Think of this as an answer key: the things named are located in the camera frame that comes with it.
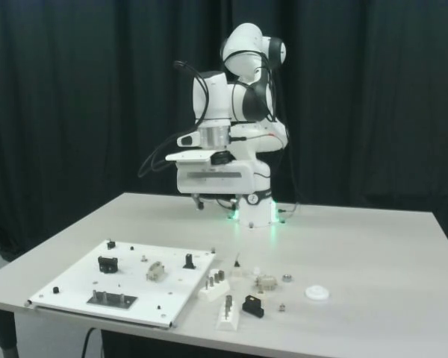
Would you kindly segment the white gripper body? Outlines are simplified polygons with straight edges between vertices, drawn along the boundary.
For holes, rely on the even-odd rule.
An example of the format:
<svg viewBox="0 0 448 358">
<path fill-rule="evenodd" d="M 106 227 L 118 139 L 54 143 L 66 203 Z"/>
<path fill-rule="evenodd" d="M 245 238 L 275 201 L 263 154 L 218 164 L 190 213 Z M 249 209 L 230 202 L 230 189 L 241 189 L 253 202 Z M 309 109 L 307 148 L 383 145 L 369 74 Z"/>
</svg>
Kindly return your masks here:
<svg viewBox="0 0 448 358">
<path fill-rule="evenodd" d="M 177 163 L 178 191 L 187 194 L 249 194 L 255 191 L 254 169 L 246 161 L 213 166 Z"/>
</svg>

